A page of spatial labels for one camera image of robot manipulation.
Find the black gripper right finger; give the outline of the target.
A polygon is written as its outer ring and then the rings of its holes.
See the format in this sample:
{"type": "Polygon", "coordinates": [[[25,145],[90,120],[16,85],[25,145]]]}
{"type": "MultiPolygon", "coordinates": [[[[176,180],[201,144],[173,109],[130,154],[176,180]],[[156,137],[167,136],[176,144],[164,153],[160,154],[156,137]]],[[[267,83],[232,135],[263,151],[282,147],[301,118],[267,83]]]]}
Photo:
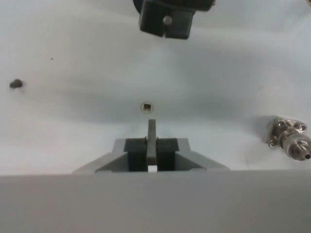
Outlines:
{"type": "Polygon", "coordinates": [[[190,148],[187,138],[160,138],[156,145],[158,171],[229,170],[190,148]]]}

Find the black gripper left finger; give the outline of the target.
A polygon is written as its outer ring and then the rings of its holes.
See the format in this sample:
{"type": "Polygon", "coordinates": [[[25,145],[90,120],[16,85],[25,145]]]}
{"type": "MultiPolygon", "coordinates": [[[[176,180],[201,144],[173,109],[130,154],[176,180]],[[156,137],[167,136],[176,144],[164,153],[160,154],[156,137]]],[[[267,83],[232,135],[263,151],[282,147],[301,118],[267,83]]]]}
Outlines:
{"type": "Polygon", "coordinates": [[[83,165],[74,174],[147,171],[144,138],[116,139],[111,152],[83,165]]]}

